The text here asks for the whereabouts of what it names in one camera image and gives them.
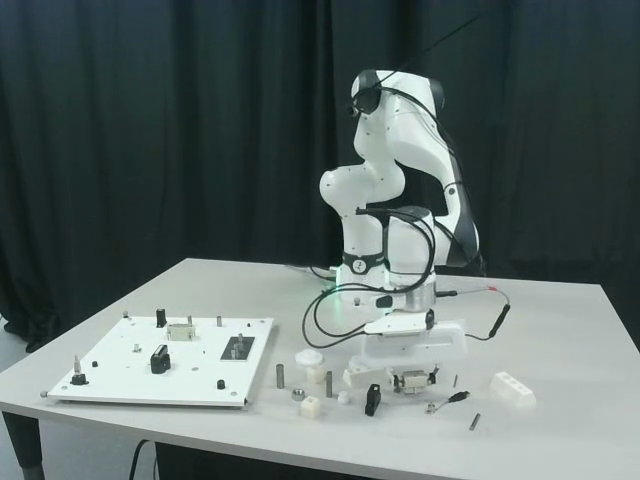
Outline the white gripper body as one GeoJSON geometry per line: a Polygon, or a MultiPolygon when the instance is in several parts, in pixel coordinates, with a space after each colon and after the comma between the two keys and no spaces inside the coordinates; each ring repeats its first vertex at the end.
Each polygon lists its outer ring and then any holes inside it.
{"type": "Polygon", "coordinates": [[[426,369],[467,354],[465,331],[455,321],[428,328],[425,319],[380,319],[364,333],[357,358],[369,369],[426,369]]]}

